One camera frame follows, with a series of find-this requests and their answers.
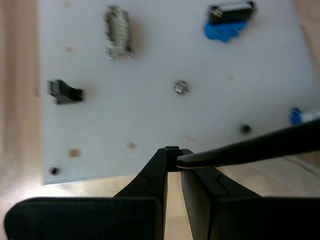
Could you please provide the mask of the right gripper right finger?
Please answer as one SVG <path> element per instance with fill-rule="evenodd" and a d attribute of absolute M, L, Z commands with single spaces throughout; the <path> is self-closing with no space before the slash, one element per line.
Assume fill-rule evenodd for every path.
<path fill-rule="evenodd" d="M 213 167 L 185 167 L 181 186 L 195 240 L 320 238 L 319 198 L 263 197 Z"/>

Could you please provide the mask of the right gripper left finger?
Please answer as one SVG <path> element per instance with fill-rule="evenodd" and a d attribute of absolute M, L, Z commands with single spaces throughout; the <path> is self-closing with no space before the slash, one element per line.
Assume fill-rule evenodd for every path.
<path fill-rule="evenodd" d="M 5 215 L 10 240 L 162 240 L 167 151 L 159 149 L 113 197 L 35 197 Z"/>

